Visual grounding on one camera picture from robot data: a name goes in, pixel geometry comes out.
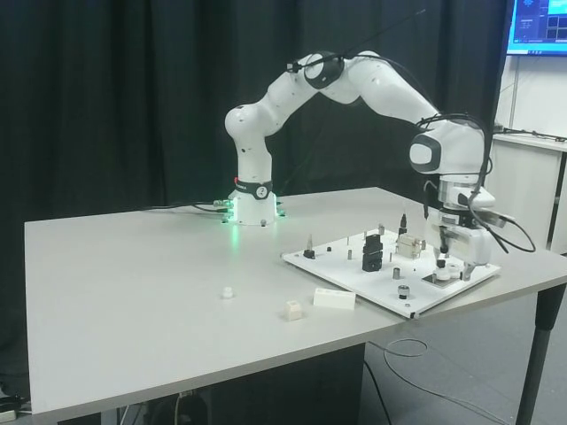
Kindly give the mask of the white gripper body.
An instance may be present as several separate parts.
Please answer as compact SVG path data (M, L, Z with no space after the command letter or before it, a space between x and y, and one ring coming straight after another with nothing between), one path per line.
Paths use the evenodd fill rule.
M442 253L476 266L490 261L491 236L485 229L441 225L438 230Z

